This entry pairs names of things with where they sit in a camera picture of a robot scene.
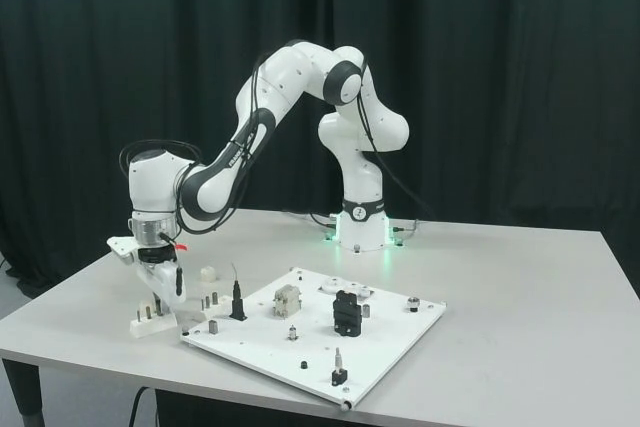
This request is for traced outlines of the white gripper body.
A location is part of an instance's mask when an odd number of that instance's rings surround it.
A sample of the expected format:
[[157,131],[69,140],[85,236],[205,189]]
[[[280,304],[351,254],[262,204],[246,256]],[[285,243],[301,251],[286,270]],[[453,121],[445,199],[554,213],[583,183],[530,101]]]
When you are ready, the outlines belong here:
[[186,301],[183,269],[177,262],[142,263],[136,267],[136,273],[168,307],[176,307]]

